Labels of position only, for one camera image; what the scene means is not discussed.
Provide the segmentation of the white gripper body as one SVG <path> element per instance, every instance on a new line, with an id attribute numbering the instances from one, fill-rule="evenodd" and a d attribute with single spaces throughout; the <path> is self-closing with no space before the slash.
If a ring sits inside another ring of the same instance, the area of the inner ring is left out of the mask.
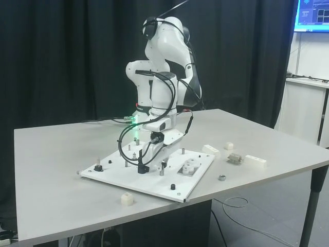
<path id="1" fill-rule="evenodd" d="M 172 153 L 177 151 L 180 147 L 180 141 L 165 146 L 160 150 L 162 146 L 163 142 L 157 144 L 150 144 L 146 155 L 142 158 L 142 162 L 145 164 L 155 156 L 155 158 L 147 164 L 147 166 L 150 168 L 150 171 L 156 171 L 158 167 L 161 166 L 161 162 L 163 160 L 168 159 Z"/>

